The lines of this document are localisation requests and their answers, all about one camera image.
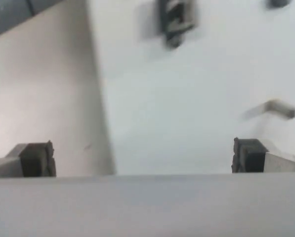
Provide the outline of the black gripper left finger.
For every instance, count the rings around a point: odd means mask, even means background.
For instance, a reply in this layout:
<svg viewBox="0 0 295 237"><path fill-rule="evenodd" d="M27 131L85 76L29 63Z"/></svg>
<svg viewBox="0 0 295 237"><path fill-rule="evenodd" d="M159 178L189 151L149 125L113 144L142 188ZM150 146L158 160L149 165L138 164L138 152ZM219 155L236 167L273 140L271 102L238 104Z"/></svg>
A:
<svg viewBox="0 0 295 237"><path fill-rule="evenodd" d="M56 163L51 141L20 143L0 158L0 177L55 177Z"/></svg>

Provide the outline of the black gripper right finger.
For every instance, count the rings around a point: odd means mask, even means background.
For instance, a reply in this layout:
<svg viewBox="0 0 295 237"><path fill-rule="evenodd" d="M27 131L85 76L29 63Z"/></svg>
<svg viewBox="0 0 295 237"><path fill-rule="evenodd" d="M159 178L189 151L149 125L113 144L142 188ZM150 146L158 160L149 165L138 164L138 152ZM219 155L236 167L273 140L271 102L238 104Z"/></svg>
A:
<svg viewBox="0 0 295 237"><path fill-rule="evenodd" d="M295 155L267 139L234 138L233 173L295 172Z"/></svg>

